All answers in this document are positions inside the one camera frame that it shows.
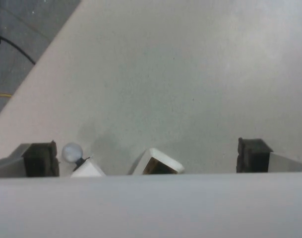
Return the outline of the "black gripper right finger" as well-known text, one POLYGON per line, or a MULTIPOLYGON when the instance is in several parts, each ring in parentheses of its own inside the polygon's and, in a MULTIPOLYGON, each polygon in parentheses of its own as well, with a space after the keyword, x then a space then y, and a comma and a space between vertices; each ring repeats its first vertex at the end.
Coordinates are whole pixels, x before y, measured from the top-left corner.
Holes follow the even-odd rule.
POLYGON ((238 140, 237 173, 302 172, 302 162, 280 155, 262 139, 238 140))

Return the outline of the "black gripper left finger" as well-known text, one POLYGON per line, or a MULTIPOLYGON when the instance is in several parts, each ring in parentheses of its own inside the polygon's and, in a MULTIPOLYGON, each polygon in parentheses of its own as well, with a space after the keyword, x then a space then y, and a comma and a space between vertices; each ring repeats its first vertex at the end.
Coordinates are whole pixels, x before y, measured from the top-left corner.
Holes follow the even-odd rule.
POLYGON ((0 159, 0 178, 41 178, 60 175, 57 144, 20 144, 8 157, 0 159))

